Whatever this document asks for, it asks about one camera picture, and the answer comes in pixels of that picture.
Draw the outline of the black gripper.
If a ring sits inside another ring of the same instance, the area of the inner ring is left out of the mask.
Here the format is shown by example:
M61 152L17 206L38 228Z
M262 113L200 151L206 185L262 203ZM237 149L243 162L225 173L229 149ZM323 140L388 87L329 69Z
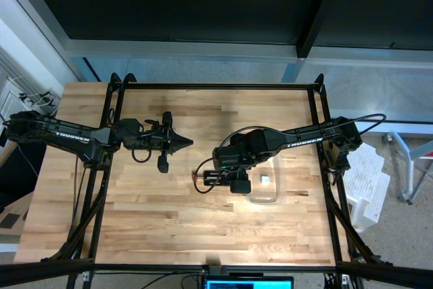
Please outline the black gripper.
M157 161L158 170L161 173L168 172L168 155L193 145L193 140L178 135L173 129L173 117L171 112L164 112L162 124L159 129L151 136L150 151L159 151Z
M232 194L250 194L251 181L248 178L246 170L239 170L230 174L229 187Z

